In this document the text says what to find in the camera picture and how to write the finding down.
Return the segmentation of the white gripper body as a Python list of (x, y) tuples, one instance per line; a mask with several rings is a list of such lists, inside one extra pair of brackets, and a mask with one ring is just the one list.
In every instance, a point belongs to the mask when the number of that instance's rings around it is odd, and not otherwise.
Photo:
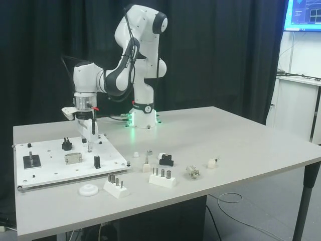
[(76, 127), (80, 135), (85, 138), (89, 139), (93, 142), (98, 141), (98, 124), (95, 120), (93, 119), (75, 119), (76, 122)]

